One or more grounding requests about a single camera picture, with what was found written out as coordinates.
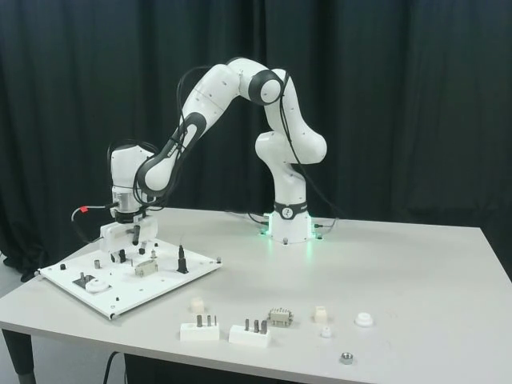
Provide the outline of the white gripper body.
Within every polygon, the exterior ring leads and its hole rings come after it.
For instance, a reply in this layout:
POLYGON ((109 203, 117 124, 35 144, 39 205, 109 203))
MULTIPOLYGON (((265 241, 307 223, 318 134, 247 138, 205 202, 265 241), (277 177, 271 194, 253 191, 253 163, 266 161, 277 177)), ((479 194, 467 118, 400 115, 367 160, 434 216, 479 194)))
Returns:
POLYGON ((99 248, 105 253, 115 253, 131 246, 139 246, 157 237, 156 217, 146 217, 137 223, 112 222, 101 226, 99 248))

